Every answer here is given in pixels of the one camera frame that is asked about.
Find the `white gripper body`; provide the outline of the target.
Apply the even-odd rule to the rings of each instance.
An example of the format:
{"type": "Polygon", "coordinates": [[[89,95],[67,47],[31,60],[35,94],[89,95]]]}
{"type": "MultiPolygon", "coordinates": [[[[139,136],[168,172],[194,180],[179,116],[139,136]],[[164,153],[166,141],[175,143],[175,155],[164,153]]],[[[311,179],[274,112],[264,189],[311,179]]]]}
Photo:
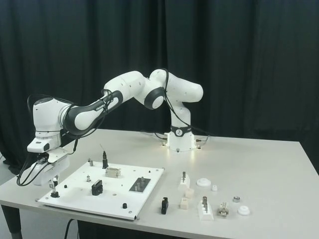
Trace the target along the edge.
{"type": "Polygon", "coordinates": [[[35,166],[31,173],[31,183],[35,186],[44,186],[58,177],[70,165],[69,157],[65,156],[54,163],[33,164],[35,166]]]}

